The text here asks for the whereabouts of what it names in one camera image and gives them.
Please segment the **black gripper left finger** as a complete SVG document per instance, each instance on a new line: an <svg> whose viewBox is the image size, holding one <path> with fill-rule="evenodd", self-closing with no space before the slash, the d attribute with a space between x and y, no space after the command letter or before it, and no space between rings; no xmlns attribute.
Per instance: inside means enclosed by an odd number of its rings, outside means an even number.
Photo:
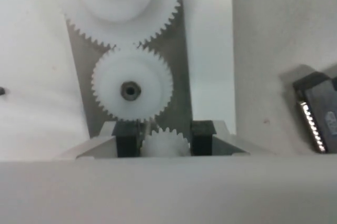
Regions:
<svg viewBox="0 0 337 224"><path fill-rule="evenodd" d="M114 159L139 156L141 127L137 122L107 121L100 133L80 145L76 158Z"/></svg>

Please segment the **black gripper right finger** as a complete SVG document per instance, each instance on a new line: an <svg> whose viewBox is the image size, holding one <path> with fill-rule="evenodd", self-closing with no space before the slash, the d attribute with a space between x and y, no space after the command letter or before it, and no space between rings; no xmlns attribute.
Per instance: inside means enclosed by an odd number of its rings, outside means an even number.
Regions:
<svg viewBox="0 0 337 224"><path fill-rule="evenodd" d="M190 146L193 156L232 156L250 153L235 142L221 120L192 121Z"/></svg>

